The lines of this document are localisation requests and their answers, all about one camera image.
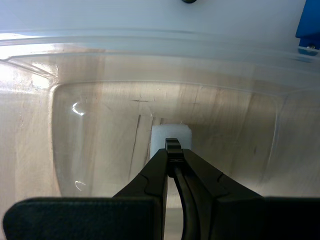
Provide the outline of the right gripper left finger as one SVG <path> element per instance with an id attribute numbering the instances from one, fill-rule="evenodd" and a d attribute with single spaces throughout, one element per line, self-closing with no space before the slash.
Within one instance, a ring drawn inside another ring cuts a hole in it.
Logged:
<path id="1" fill-rule="evenodd" d="M 160 149 L 115 196 L 35 197 L 4 214 L 8 240 L 161 240 L 168 154 Z"/>

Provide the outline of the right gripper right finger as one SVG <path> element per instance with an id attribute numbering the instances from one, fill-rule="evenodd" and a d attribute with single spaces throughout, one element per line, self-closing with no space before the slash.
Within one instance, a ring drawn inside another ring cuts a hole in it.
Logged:
<path id="1" fill-rule="evenodd" d="M 183 239 L 318 240 L 320 200 L 316 197 L 264 197 L 183 150 L 183 178 L 195 216 L 184 218 Z"/>

